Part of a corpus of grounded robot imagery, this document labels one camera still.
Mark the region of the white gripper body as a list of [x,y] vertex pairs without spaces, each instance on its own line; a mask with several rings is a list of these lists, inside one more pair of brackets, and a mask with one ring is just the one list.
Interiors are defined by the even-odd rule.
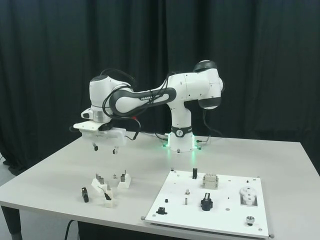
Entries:
[[92,144],[124,146],[126,144],[126,130],[124,128],[114,127],[105,131],[86,131],[81,130],[82,137]]

